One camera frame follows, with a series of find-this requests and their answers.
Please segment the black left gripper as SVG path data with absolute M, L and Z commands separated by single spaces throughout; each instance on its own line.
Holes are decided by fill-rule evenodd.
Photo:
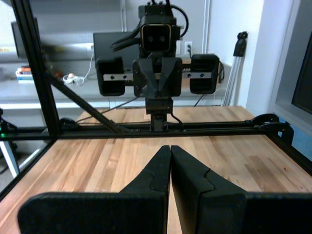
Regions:
M 133 86 L 136 97 L 178 97 L 183 79 L 189 81 L 192 94 L 205 95 L 216 90 L 219 58 L 214 54 L 195 54 L 189 64 L 183 64 L 181 58 L 150 55 L 148 58 L 135 59 L 127 72 L 122 58 L 117 57 L 98 59 L 96 70 L 103 96 L 121 96 L 129 85 Z

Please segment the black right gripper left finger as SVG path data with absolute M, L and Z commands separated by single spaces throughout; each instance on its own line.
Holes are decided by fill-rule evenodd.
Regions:
M 162 146 L 118 193 L 42 193 L 18 211 L 22 234 L 165 234 L 170 147 Z

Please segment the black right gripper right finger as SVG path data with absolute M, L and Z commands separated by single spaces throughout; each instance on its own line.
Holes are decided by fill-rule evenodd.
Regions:
M 179 146 L 171 147 L 172 186 L 185 234 L 306 234 L 309 193 L 247 192 Z

